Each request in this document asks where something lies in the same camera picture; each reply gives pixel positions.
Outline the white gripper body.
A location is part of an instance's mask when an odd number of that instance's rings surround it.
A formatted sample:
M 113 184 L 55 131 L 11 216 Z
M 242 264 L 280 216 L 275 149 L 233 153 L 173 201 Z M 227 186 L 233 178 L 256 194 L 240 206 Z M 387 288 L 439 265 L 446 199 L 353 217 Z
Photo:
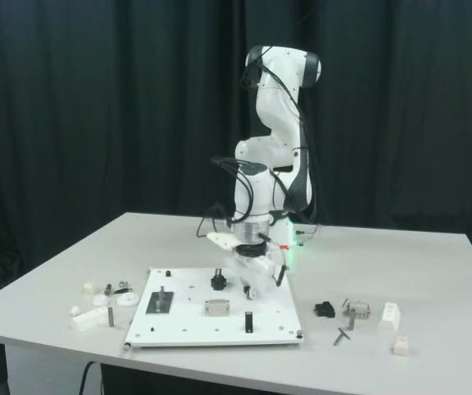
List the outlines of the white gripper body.
M 267 256 L 249 258 L 234 254 L 230 257 L 230 268 L 248 288 L 248 295 L 265 295 L 275 288 L 276 265 Z

